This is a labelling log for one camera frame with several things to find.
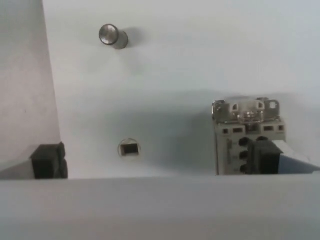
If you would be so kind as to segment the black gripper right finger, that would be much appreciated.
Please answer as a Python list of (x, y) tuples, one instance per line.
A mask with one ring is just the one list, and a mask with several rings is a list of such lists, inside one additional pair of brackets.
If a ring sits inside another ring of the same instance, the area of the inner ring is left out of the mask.
[(318, 174), (320, 167), (295, 152), (283, 140), (259, 140), (248, 144), (248, 175)]

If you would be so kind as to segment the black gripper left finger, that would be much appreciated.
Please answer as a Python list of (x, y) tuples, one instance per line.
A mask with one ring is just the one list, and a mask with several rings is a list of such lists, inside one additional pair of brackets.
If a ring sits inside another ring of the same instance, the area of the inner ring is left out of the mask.
[(0, 163), (2, 180), (56, 180), (68, 178), (63, 142), (31, 145), (21, 155)]

